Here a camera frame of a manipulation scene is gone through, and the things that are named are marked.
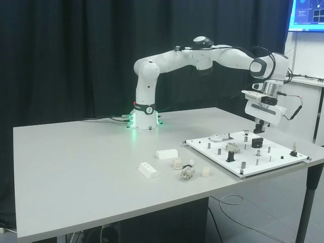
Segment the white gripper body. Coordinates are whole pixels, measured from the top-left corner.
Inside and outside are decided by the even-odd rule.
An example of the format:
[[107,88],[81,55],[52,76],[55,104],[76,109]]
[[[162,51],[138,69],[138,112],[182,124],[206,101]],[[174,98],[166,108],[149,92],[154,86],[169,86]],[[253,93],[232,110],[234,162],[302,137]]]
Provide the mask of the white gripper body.
[[248,99],[245,113],[275,126],[279,125],[286,113],[286,108],[279,105],[267,105]]

